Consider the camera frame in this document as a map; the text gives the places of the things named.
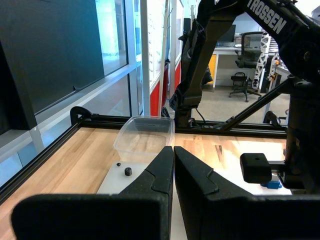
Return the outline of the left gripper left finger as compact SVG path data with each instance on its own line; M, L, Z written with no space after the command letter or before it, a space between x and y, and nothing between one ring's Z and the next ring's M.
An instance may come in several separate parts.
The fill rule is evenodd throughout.
M18 240L168 240L174 152L164 147L119 194L38 194L12 210Z

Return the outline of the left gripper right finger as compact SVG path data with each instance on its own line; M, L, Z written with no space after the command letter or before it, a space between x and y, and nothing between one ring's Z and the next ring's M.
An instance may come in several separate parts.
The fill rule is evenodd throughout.
M190 240L317 240L318 195L253 195L174 148L175 186Z

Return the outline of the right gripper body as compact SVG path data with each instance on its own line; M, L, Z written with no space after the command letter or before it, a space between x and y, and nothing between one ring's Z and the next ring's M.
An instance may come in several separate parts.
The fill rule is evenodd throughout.
M244 181L250 184L267 184L275 173L287 189L320 191L320 160L312 157L310 151L296 150L284 161L268 161L263 153L243 153L240 167Z

